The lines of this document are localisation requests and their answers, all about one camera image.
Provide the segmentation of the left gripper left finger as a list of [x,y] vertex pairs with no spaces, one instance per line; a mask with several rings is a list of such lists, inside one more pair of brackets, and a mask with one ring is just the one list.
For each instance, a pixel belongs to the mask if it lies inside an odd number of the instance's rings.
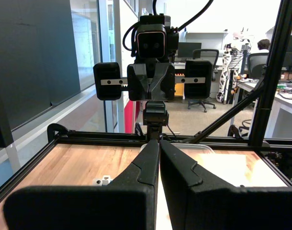
[[153,230],[156,227],[159,144],[149,141],[104,186],[29,186],[3,205],[11,230]]

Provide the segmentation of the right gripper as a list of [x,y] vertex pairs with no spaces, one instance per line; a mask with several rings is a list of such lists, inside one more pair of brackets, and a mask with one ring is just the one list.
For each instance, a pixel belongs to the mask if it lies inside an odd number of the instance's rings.
[[129,100],[173,100],[178,83],[184,84],[185,97],[205,99],[210,95],[213,65],[208,60],[188,60],[178,75],[172,63],[130,64],[124,78],[118,63],[111,62],[96,64],[93,72],[100,100],[118,100],[124,91]]

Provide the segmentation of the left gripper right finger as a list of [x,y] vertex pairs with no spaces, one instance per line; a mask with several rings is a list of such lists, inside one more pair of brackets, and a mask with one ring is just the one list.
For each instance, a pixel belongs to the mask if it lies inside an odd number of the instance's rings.
[[292,187],[236,187],[162,140],[160,173],[175,230],[292,230]]

